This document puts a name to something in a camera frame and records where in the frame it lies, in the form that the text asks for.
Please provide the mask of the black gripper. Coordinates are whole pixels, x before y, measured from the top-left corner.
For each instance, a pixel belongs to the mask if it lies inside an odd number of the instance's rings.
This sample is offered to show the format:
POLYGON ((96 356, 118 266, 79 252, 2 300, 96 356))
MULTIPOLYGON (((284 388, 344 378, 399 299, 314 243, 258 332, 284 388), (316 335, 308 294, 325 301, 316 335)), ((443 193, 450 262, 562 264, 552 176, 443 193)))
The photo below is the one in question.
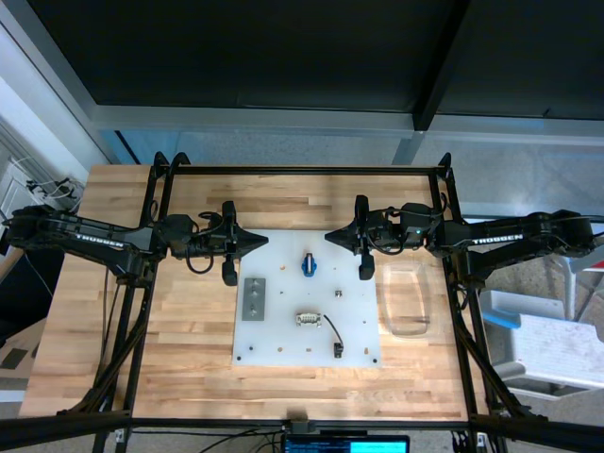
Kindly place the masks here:
POLYGON ((236 210, 233 201, 222 205, 222 213, 213 213, 203 235, 202 244, 208 257, 222 256, 222 278, 229 287, 237 285, 235 257, 242 259, 247 254, 269 243, 266 236, 247 231, 236 225, 236 210))
POLYGON ((387 210, 369 210, 369 200, 358 195, 355 200, 355 222, 326 234, 326 240, 361 255, 360 279, 371 279, 375 273, 373 250, 386 256, 401 253, 401 240, 394 231, 387 210))

